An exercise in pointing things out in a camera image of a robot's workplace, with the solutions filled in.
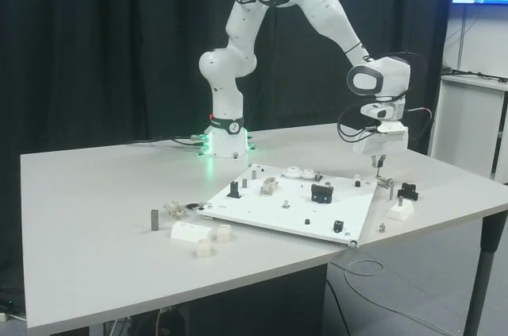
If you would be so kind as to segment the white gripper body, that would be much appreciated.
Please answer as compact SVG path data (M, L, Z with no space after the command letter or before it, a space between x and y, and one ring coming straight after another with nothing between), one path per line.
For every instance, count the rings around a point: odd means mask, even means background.
M377 133L355 143L353 151L364 156L381 156L401 153L408 146L408 128L392 133Z

